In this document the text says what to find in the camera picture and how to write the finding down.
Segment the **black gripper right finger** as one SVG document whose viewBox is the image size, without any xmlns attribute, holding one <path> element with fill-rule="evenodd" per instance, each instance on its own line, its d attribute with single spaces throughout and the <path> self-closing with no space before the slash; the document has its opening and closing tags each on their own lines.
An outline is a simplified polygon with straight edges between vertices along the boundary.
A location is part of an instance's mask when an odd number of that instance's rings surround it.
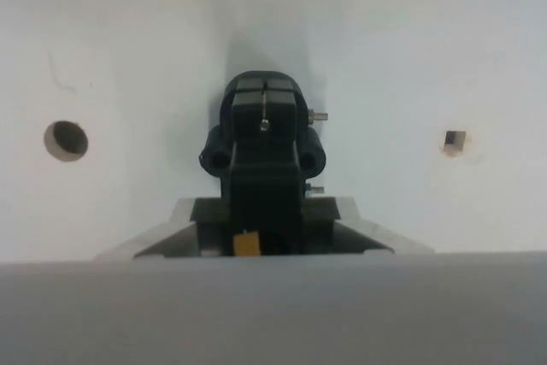
<svg viewBox="0 0 547 365">
<path fill-rule="evenodd" d="M 361 217 L 353 197 L 304 200 L 303 254 L 432 254 L 434 249 Z"/>
</svg>

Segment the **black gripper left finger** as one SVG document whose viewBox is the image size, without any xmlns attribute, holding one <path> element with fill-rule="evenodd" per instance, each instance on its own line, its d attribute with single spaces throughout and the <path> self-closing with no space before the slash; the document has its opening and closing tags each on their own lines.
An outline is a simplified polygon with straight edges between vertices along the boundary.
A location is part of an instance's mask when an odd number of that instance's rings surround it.
<svg viewBox="0 0 547 365">
<path fill-rule="evenodd" d="M 232 242 L 227 206 L 219 198 L 181 198 L 167 221 L 100 253 L 99 259 L 228 256 Z"/>
</svg>

